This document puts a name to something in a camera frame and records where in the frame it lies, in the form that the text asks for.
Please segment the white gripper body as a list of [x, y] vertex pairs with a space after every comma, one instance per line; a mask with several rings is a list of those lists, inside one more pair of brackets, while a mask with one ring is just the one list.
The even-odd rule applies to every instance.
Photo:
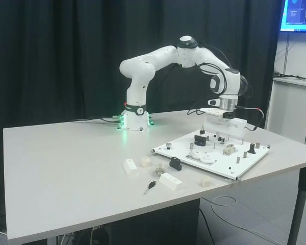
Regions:
[[205, 128], [211, 132], [218, 132], [220, 134], [229, 135], [231, 137], [243, 138], [245, 135], [245, 127], [247, 120], [240, 118], [233, 119], [205, 119]]

